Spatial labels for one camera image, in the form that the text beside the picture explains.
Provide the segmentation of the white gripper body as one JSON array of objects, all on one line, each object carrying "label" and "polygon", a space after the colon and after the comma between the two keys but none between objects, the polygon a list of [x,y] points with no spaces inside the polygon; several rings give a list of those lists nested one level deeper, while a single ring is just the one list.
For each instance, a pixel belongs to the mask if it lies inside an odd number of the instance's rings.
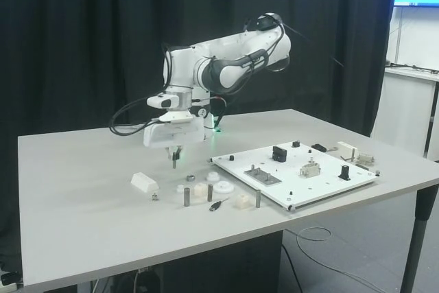
[{"label": "white gripper body", "polygon": [[204,140],[204,120],[196,117],[181,123],[152,124],[143,129],[147,148],[170,148]]}]

